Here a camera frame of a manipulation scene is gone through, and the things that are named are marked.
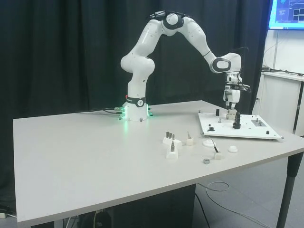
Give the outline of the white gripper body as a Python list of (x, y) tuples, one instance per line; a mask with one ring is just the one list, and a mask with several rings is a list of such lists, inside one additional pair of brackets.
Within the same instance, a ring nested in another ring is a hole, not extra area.
[(223, 94), (223, 100), (231, 103), (238, 103), (240, 100), (240, 90), (225, 89)]

